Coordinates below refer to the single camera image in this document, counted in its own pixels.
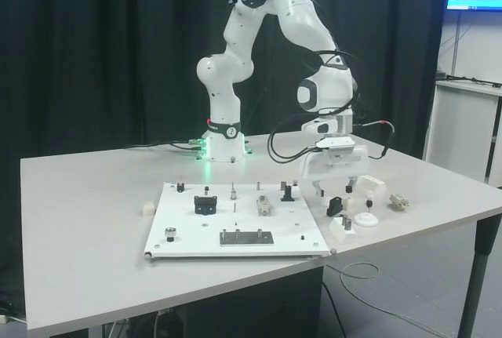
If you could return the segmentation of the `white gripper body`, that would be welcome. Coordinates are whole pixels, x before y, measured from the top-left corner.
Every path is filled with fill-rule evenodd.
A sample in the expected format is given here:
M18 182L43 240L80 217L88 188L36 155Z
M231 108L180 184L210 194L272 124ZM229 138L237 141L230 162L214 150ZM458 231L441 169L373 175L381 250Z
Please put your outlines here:
M313 152L300 161L299 170L299 178L310 181L364 176L369 173L368 148L356 145L350 154L335 150Z

